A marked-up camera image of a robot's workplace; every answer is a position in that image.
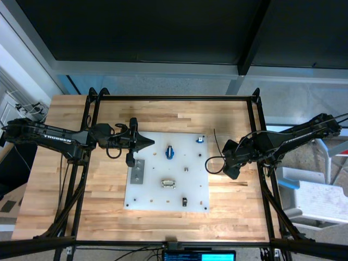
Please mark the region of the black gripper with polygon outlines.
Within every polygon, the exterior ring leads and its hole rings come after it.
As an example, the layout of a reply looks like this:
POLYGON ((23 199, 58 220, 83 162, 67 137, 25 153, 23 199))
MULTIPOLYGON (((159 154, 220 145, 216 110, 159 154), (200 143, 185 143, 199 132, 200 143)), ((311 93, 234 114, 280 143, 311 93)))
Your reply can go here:
POLYGON ((117 156, 108 157, 111 159, 117 159, 121 156, 122 150, 128 150, 126 154, 126 164, 128 167, 135 166, 134 152, 152 146, 155 144, 154 140, 142 136, 138 132, 138 121, 136 118, 131 118, 129 126, 124 123, 116 123, 115 127, 119 129, 119 132, 113 131, 110 138, 108 139, 108 148, 115 148, 119 150, 117 156))
POLYGON ((236 152, 238 143, 229 139, 225 143, 222 155, 225 157, 225 163, 222 172, 232 180, 236 180, 240 174, 240 168, 246 164, 245 157, 236 152))

